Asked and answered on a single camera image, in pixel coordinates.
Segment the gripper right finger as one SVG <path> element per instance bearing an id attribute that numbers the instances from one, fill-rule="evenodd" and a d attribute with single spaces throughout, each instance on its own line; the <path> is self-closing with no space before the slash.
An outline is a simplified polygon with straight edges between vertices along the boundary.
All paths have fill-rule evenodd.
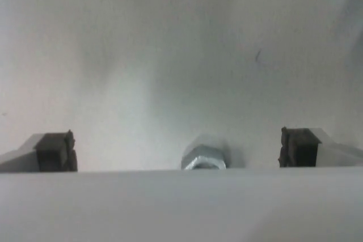
<path id="1" fill-rule="evenodd" d="M 334 142 L 320 128 L 281 129 L 280 167 L 362 166 L 362 150 Z"/>

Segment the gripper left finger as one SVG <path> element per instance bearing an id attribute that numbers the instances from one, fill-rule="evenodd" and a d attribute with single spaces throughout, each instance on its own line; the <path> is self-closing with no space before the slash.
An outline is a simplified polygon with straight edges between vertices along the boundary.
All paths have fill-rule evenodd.
<path id="1" fill-rule="evenodd" d="M 31 135 L 18 149 L 1 155 L 2 173 L 77 172 L 71 130 Z"/>

